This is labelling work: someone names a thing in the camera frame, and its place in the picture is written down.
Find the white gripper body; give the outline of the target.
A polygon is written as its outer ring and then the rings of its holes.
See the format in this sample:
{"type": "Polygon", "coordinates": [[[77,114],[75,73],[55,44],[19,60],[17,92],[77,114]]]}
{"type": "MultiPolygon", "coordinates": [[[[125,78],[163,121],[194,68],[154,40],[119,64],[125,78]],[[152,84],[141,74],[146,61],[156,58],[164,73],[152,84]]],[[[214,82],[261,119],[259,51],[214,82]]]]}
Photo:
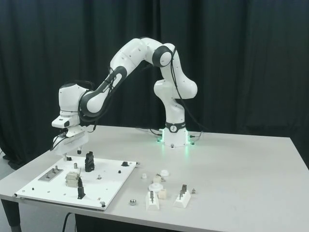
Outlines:
{"type": "Polygon", "coordinates": [[[53,139],[52,151],[58,155],[63,155],[71,151],[77,151],[79,146],[87,143],[87,134],[85,132],[76,134],[72,137],[67,137],[66,133],[61,133],[53,139]]]}

